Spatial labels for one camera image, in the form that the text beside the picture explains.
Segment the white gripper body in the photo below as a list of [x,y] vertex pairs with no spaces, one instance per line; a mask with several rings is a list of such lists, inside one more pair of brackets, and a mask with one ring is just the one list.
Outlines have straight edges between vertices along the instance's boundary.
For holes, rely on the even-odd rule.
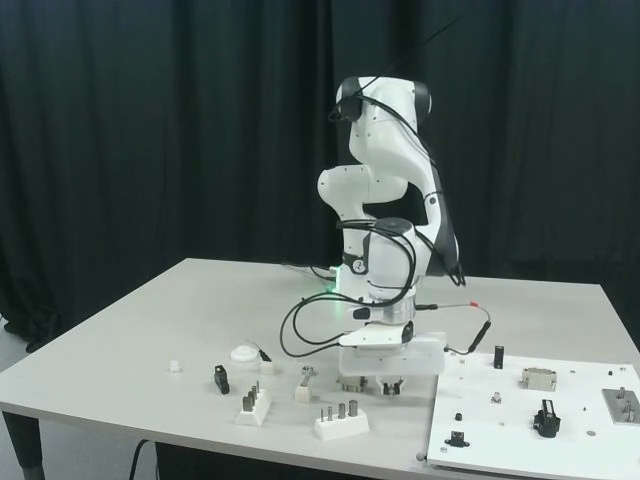
[[391,347],[343,347],[339,372],[343,376],[428,376],[445,368],[445,334],[417,334],[408,343]]

